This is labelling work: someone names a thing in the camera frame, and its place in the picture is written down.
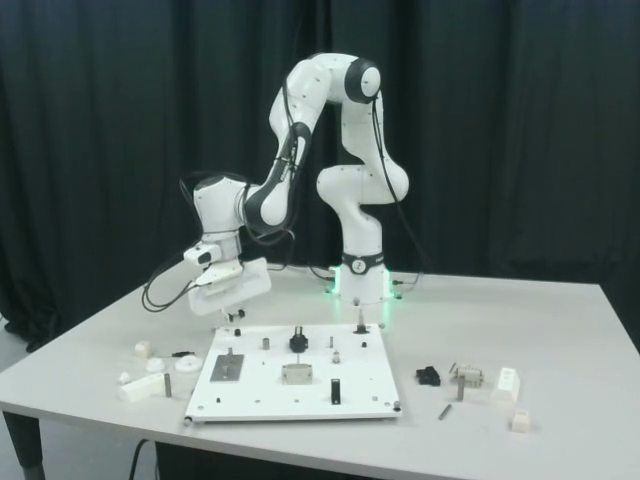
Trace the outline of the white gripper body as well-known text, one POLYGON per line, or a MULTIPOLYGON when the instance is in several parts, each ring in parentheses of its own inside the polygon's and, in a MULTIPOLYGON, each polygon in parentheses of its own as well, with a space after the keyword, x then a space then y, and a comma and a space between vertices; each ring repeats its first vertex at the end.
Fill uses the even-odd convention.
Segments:
POLYGON ((271 279, 264 258, 248 262, 234 259, 211 264, 190 283, 190 287, 191 311, 204 316, 231 311, 233 307, 269 292, 271 279))

